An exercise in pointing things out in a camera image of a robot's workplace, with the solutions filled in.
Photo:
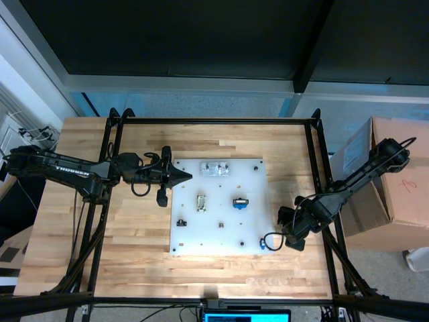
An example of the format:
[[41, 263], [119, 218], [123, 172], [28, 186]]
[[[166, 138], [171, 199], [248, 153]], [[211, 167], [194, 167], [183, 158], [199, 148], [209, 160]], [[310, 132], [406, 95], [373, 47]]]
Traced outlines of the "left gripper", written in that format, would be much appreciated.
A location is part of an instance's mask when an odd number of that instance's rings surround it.
[[[170, 167], [172, 165], [172, 149], [169, 146], [162, 148], [161, 156], [156, 156], [152, 159], [149, 173], [151, 184], [158, 184], [159, 191], [166, 193], [168, 183], [170, 180]], [[175, 187], [183, 182], [192, 179], [192, 174], [186, 171], [185, 163], [183, 161], [175, 161], [172, 166], [172, 173], [176, 176], [172, 179], [172, 186]]]

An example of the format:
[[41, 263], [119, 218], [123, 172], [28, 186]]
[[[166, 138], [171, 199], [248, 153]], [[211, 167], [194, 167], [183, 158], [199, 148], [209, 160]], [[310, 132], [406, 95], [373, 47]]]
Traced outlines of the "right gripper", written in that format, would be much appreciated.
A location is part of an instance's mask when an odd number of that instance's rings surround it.
[[287, 241], [300, 241], [310, 232], [319, 232], [318, 222], [309, 213], [284, 206], [278, 211], [278, 225]]

